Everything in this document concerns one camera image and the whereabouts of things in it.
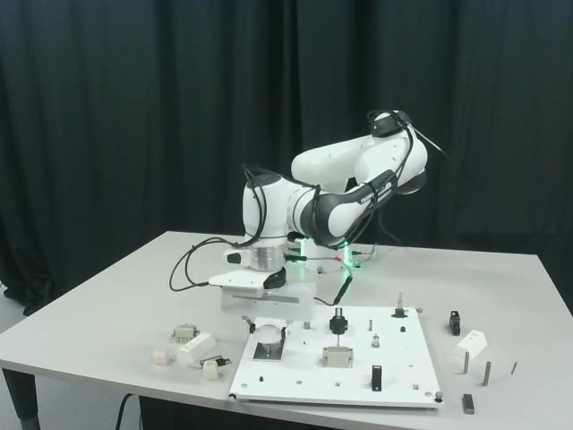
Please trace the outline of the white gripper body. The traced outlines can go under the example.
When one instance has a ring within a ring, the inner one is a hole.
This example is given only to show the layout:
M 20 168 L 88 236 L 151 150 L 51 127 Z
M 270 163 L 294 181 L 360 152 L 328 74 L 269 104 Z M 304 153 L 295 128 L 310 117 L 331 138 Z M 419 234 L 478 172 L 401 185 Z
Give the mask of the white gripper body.
M 316 313 L 314 283 L 287 283 L 265 292 L 262 297 L 244 297 L 223 291 L 220 308 L 225 314 L 248 318 L 312 320 Z

